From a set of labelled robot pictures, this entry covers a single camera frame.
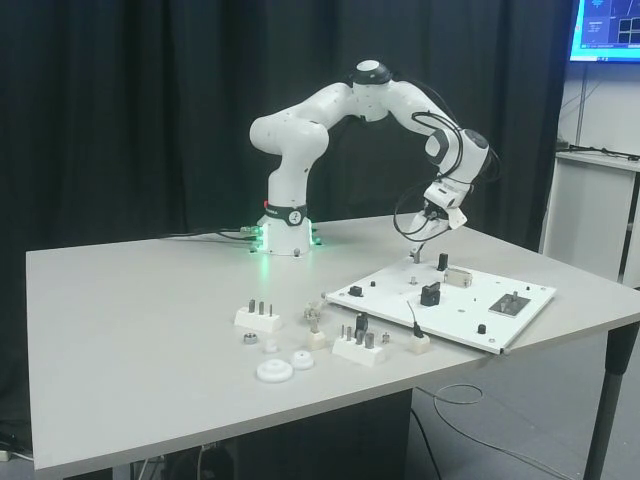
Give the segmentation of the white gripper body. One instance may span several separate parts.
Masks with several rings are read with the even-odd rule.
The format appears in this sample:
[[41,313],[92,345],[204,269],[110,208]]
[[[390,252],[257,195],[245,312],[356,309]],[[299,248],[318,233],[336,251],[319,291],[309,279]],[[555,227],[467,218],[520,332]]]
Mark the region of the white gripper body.
[[460,208],[427,206],[413,217],[406,236],[412,242],[421,243],[448,230],[455,230],[466,222],[467,217]]

